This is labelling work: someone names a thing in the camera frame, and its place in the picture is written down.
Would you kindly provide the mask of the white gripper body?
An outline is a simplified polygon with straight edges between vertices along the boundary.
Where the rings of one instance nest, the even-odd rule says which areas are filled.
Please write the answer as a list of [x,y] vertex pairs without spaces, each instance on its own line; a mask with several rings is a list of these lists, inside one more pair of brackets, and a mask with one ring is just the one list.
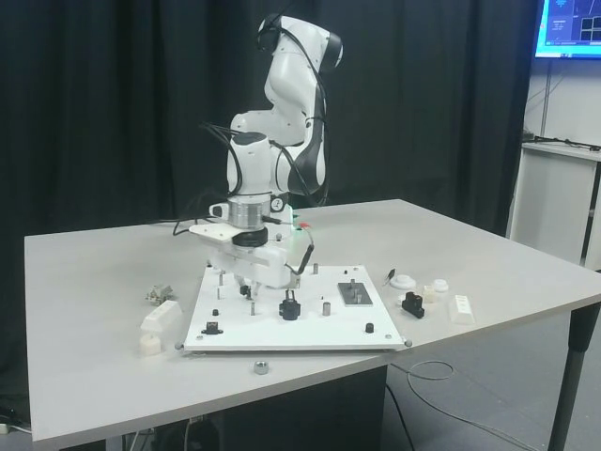
[[277,246],[255,248],[236,246],[232,242],[206,243],[213,266],[236,276],[272,288],[287,285],[287,252]]

